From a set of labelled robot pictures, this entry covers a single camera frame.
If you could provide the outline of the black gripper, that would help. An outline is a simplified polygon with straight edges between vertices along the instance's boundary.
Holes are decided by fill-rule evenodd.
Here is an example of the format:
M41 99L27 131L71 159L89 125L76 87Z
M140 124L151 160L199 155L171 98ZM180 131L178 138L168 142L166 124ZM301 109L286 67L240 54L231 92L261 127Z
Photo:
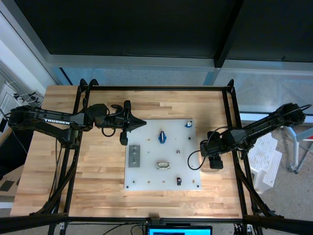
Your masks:
M121 129L119 141L122 145L128 144L127 132L145 126L146 121L141 120L131 114L131 102L126 100L123 107L118 104L111 105L115 109L114 113L108 112L105 116L105 128L110 128L113 132L110 135L105 134L105 137L112 137L116 133L116 129Z
M223 144L221 140L205 140L200 142L200 152L203 158L209 160L211 169L223 169L223 162L220 154L223 150Z

